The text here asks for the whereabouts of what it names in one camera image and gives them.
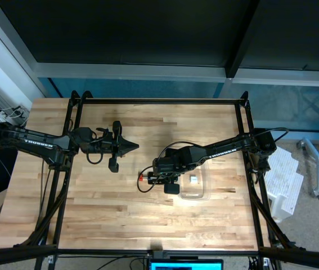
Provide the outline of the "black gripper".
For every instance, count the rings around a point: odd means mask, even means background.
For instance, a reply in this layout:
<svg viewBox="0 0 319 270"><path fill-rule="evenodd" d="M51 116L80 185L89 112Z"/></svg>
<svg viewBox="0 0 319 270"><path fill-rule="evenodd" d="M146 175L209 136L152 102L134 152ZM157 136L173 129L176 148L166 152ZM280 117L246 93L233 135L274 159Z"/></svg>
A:
<svg viewBox="0 0 319 270"><path fill-rule="evenodd" d="M169 148L165 151L165 158L169 158L172 167L169 172L165 173L164 193L179 194L180 185L178 183L179 176L184 172L186 167L187 150Z"/></svg>
<svg viewBox="0 0 319 270"><path fill-rule="evenodd" d="M102 132L102 136L90 141L89 148L87 150L87 161L90 164L97 165L102 162L104 154L111 154L108 167L111 172L118 172L119 164L117 163L117 157L119 156L119 141L122 135L122 125L120 121L113 122L111 132L108 128L96 128L96 130ZM138 144L128 141L123 137L122 146L125 146L122 149L122 155L139 148ZM99 161L91 161L89 157L90 154L100 154Z"/></svg>

